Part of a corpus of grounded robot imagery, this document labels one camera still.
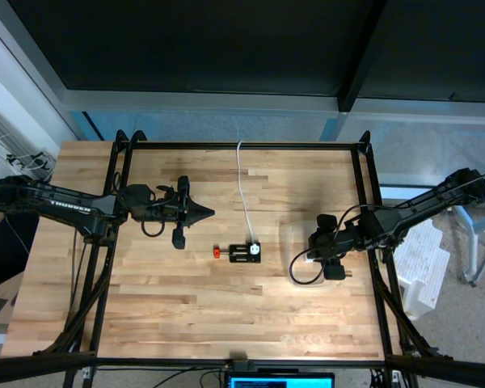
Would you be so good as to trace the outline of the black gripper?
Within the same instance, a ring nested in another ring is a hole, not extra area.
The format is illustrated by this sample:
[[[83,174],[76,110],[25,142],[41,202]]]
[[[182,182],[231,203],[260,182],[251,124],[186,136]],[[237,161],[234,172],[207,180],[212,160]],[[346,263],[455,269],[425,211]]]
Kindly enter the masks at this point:
[[[308,238],[308,258],[320,263],[324,280],[344,280],[347,275],[341,263],[353,249],[349,232],[339,232],[336,216],[318,215],[317,229]]]
[[[166,203],[163,206],[162,222],[175,223],[172,230],[171,242],[175,249],[183,250],[185,248],[186,238],[184,228],[187,225],[192,226],[199,221],[203,221],[215,215],[214,210],[203,205],[197,204],[190,196],[190,182],[186,175],[178,178],[177,188],[170,187],[166,190],[164,196]]]

